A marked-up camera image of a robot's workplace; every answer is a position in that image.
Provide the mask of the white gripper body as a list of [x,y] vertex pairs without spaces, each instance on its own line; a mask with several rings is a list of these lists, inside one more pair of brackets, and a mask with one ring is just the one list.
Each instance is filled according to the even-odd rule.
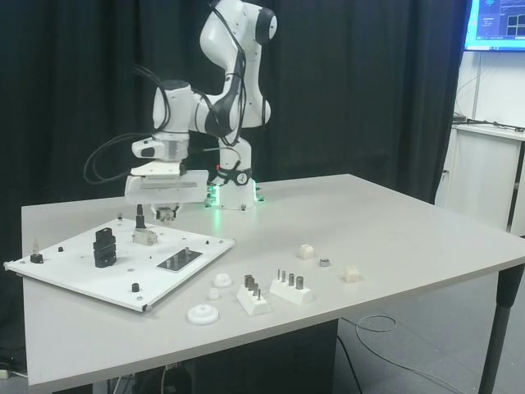
[[206,170],[182,176],[128,176],[125,198],[130,204],[200,203],[206,199],[207,182]]

